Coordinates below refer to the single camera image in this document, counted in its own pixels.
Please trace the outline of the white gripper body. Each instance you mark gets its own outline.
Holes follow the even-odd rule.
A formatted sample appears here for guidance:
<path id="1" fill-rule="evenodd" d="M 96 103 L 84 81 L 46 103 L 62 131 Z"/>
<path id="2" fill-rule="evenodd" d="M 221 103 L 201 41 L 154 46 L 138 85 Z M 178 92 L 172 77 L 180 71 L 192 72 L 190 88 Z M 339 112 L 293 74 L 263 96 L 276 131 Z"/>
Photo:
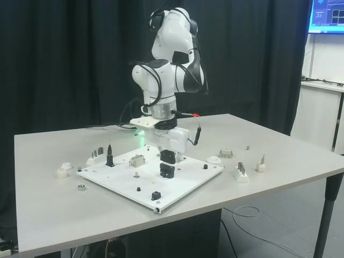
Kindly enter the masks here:
<path id="1" fill-rule="evenodd" d="M 175 127 L 170 130 L 145 130 L 146 141 L 161 150 L 186 153 L 189 149 L 189 130 Z"/>

